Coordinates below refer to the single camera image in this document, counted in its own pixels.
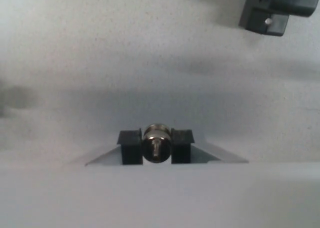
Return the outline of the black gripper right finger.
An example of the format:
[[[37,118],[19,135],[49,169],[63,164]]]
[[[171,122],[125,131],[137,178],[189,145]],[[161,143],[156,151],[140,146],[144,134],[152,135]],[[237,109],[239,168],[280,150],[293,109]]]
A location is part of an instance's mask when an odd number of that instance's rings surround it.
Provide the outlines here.
[[[196,142],[191,129],[171,129],[172,164],[248,163],[237,154],[206,141]]]

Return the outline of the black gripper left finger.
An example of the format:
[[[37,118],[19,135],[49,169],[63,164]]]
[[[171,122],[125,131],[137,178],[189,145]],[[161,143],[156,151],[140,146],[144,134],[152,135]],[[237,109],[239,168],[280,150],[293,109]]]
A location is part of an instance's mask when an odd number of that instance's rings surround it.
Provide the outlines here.
[[[121,130],[118,135],[116,147],[102,154],[95,155],[85,166],[88,165],[143,165],[142,154],[142,130]]]

